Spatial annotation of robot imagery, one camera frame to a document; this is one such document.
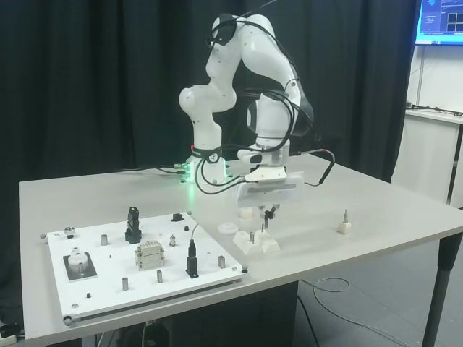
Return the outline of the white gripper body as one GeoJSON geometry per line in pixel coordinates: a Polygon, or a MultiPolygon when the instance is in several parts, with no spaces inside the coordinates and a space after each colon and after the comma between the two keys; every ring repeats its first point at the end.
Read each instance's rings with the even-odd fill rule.
{"type": "Polygon", "coordinates": [[[299,201],[302,196],[303,172],[294,172],[279,181],[240,184],[236,189],[236,205],[238,207],[280,205],[299,201]]]}

